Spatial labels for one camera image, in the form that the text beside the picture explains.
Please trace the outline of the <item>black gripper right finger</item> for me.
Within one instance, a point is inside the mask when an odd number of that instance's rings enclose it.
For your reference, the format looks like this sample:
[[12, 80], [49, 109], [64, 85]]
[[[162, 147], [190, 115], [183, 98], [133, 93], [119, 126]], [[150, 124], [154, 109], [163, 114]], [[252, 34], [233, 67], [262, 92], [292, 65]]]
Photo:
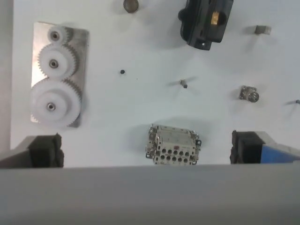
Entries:
[[299, 161], [299, 149], [277, 143], [266, 132], [232, 132], [231, 164], [285, 164]]

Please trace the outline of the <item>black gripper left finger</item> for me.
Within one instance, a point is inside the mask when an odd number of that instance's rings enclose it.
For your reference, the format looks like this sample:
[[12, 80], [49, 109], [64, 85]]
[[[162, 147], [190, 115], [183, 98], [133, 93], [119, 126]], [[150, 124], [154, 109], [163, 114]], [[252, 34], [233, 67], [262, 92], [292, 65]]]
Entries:
[[0, 154], [1, 168], [63, 168], [62, 137], [54, 135], [27, 136], [13, 150]]

